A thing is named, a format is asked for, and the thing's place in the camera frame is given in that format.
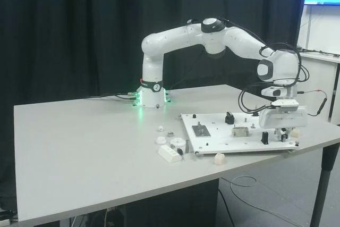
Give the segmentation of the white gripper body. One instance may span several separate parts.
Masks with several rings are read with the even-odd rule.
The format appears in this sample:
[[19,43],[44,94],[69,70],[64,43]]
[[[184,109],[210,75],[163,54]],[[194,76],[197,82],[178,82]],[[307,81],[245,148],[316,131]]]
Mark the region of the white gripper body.
[[265,109],[260,112],[259,125],[264,129],[305,127],[307,116],[306,108],[298,108],[288,113],[276,109]]

